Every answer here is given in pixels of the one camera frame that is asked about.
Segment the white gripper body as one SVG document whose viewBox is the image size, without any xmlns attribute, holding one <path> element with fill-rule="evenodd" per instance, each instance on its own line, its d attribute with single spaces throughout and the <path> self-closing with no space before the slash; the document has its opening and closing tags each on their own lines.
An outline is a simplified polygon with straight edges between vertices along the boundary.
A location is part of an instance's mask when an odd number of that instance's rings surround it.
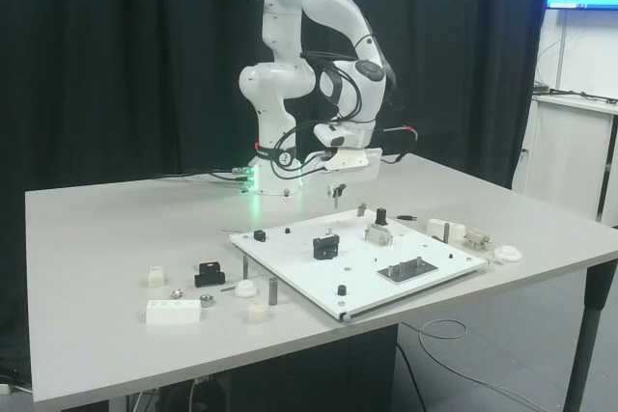
<svg viewBox="0 0 618 412">
<path fill-rule="evenodd" d="M 307 184 L 352 184 L 375 179 L 382 149 L 338 149 L 311 153 L 302 168 Z"/>
</svg>

